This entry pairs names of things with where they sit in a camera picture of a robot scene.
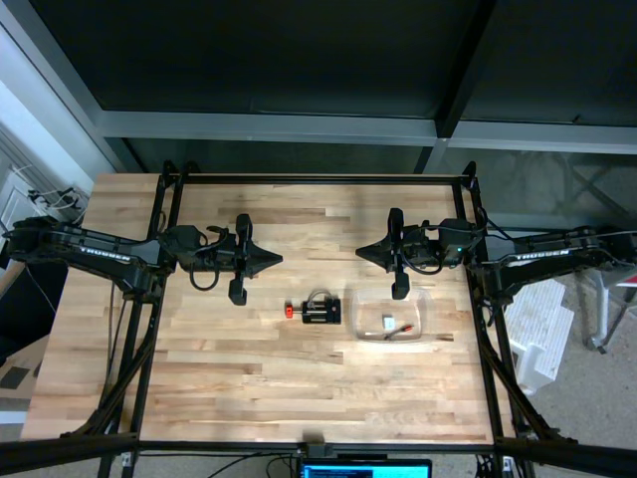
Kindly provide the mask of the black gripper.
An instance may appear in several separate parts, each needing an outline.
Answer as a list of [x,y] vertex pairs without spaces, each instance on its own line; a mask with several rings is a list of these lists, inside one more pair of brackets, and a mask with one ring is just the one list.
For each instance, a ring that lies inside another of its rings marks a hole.
[[388,251],[387,236],[372,244],[357,248],[355,255],[380,267],[385,273],[393,273],[392,299],[403,300],[410,292],[409,276],[405,272],[405,268],[420,275],[434,275],[436,273],[436,257],[432,243],[426,237],[425,229],[419,226],[405,226],[401,209],[390,209],[387,226],[389,265],[386,254]]
[[[235,306],[245,306],[247,303],[247,291],[244,280],[248,274],[248,245],[252,239],[253,223],[248,214],[240,214],[236,218],[235,233],[230,233],[227,228],[209,226],[210,232],[216,233],[218,239],[213,246],[213,259],[215,270],[219,272],[232,272],[234,278],[229,283],[228,296]],[[283,262],[282,256],[268,251],[251,243],[251,256],[257,259],[251,265],[251,276],[255,277],[268,268]]]

